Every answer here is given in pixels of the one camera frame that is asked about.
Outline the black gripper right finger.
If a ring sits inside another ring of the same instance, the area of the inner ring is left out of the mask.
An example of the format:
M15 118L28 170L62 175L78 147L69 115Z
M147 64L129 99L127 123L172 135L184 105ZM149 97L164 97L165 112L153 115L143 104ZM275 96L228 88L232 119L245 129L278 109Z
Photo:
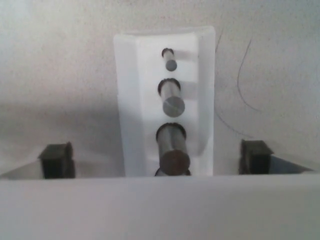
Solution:
M274 156L272 149L263 140L242 139L239 152L239 175L296 175L316 172L303 164Z

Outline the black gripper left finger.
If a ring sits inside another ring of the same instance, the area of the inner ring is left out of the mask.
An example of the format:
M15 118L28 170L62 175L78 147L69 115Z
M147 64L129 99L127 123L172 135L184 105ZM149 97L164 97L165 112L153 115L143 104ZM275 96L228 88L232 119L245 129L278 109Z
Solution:
M1 179L74 179L76 166L70 141L48 144L33 162L7 170Z

